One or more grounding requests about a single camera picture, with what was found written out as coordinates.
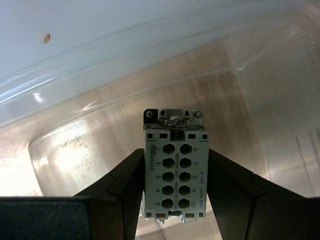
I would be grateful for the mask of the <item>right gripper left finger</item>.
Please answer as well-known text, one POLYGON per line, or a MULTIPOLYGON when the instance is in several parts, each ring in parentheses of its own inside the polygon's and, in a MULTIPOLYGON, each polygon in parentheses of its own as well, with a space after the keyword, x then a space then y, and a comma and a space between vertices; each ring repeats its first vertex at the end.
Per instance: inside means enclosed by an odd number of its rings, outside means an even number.
POLYGON ((74 196, 2 197, 3 240, 133 240, 143 189, 145 159, 137 149, 74 196))

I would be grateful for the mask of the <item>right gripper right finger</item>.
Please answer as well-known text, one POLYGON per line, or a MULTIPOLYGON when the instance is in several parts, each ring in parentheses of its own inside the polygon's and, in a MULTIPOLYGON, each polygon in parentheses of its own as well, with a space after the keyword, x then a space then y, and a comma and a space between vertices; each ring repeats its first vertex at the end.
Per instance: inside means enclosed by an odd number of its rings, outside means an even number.
POLYGON ((320 199, 208 153, 208 197, 224 240, 318 240, 320 199))

